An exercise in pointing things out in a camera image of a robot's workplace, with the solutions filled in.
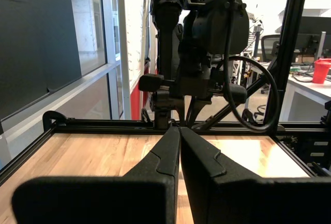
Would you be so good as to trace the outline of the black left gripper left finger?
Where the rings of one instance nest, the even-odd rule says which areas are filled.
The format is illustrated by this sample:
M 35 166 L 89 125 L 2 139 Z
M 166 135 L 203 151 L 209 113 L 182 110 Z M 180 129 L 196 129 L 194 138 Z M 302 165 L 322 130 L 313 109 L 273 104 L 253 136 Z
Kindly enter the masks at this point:
M 171 127 L 121 177 L 45 176 L 11 198 L 18 223 L 175 223 L 180 132 Z

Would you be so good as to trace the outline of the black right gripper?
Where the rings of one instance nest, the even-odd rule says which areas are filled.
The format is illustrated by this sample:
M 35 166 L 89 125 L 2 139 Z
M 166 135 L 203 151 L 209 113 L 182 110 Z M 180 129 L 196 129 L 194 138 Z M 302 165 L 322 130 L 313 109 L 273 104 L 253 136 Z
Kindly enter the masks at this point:
M 227 91 L 225 88 L 222 74 L 208 78 L 179 77 L 176 80 L 167 80 L 158 74 L 145 74 L 139 79 L 139 90 L 151 93 L 153 101 L 180 99 L 178 117 L 181 126 L 187 126 L 190 118 L 190 127 L 192 127 L 200 111 L 208 105 L 208 100 L 214 95 L 229 100 L 228 93 L 231 93 L 235 103 L 246 102 L 246 88 L 230 83 L 229 89 Z M 188 104 L 187 97 L 185 97 L 187 95 L 198 99 L 191 99 Z

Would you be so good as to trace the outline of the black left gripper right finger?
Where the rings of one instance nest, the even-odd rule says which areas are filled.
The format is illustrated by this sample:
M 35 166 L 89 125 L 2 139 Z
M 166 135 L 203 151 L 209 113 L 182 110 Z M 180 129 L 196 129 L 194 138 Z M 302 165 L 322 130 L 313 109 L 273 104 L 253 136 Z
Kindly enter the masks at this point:
M 191 129 L 181 135 L 195 223 L 330 223 L 330 178 L 263 178 Z

